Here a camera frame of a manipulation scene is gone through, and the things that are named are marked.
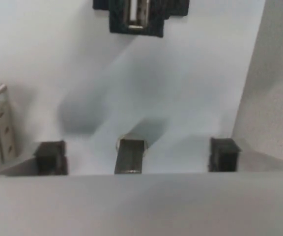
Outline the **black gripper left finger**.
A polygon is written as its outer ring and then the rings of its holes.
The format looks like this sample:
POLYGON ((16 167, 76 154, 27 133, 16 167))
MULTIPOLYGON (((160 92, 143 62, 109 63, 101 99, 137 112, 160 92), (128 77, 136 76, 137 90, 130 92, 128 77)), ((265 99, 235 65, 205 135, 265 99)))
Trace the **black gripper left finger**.
POLYGON ((18 157, 0 164, 0 176, 66 176, 66 142, 34 143, 18 157))

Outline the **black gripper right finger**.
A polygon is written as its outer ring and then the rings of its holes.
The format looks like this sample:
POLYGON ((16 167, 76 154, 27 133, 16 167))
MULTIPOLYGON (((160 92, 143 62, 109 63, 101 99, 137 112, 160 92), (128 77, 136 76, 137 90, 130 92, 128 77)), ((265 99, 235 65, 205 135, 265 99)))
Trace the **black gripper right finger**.
POLYGON ((283 171, 283 160, 256 151, 241 139, 210 138, 209 172, 283 171))

